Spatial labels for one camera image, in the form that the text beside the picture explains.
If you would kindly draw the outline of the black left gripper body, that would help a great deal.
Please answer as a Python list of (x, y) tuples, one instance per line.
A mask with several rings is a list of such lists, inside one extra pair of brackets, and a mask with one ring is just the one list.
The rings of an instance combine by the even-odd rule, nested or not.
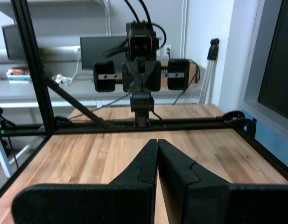
[[(146, 60), (134, 62), (138, 63), (142, 76), (145, 70)], [(167, 80), (169, 90), (185, 90), (189, 86), (189, 71), (189, 60), (170, 59), (166, 66), (162, 66), (161, 78), (164, 77)], [(93, 80), (96, 91), (114, 91), (117, 83), (122, 84), (123, 87), (122, 71), (120, 73), (115, 72), (113, 61), (94, 63)]]

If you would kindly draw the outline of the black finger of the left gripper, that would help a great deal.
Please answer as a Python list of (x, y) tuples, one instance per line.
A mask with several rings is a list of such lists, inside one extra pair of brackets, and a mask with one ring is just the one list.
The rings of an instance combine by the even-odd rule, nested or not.
[(137, 62), (125, 62), (122, 65), (124, 91), (143, 91), (142, 76)]
[(159, 61), (146, 61), (142, 75), (142, 89), (144, 91), (159, 91), (161, 86), (162, 66)]

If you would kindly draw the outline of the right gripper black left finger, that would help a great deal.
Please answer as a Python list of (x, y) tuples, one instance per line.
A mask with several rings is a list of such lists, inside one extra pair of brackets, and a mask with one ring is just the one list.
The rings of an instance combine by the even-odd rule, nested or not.
[(109, 184), (37, 184), (12, 202), (16, 224), (152, 224), (157, 140), (152, 139)]

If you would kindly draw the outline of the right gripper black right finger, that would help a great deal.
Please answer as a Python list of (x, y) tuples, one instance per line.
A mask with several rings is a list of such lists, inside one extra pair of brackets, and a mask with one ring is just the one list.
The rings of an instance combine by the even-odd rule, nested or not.
[(159, 178), (171, 224), (288, 224), (288, 184), (234, 184), (159, 140)]

